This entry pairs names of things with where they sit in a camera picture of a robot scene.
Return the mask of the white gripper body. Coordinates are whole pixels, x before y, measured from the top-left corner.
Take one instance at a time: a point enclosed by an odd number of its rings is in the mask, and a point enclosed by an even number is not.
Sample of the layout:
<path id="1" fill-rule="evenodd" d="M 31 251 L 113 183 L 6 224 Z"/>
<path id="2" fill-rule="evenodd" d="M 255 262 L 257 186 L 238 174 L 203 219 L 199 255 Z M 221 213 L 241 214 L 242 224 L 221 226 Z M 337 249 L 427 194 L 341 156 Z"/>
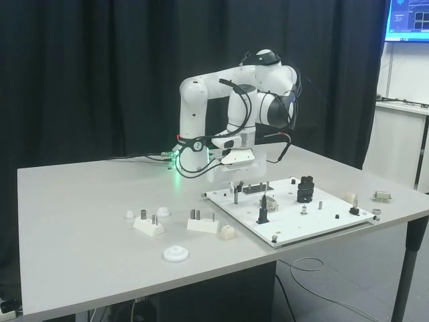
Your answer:
<path id="1" fill-rule="evenodd" d="M 267 169 L 266 155 L 256 155 L 254 161 L 246 166 L 216 167 L 208 173 L 210 183 L 228 183 L 247 181 L 265 176 Z"/>

